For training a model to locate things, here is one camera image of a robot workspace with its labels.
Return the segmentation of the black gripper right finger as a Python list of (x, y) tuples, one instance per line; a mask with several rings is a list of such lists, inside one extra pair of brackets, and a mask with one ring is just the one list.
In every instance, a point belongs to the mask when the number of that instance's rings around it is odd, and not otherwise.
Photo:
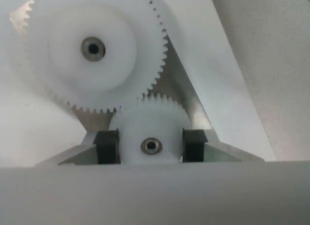
[(182, 162), (264, 162), (264, 159), (221, 142), (207, 129), (184, 129)]

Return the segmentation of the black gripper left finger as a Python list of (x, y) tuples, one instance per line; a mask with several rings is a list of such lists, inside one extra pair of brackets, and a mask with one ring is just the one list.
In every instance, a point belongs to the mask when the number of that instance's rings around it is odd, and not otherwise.
[(39, 165), (120, 164), (119, 131), (87, 132), (81, 144), (39, 162)]

